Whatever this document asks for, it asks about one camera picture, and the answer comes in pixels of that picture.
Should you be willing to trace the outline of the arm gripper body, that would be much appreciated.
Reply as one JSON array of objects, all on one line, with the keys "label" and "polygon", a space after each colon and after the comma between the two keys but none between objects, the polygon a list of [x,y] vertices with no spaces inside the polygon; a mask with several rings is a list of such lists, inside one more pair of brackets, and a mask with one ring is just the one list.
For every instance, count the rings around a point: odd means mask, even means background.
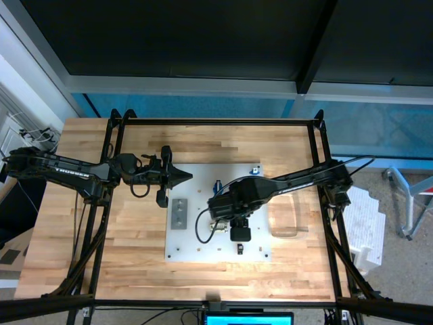
[{"label": "arm gripper body", "polygon": [[251,229],[247,218],[236,218],[230,221],[230,240],[232,242],[251,241]]},{"label": "arm gripper body", "polygon": [[168,206],[168,196],[166,192],[172,189],[170,182],[169,167],[172,163],[173,153],[170,146],[163,146],[160,153],[160,159],[155,160],[155,166],[151,168],[148,183],[150,186],[159,186],[156,192],[156,203],[159,207]]}]

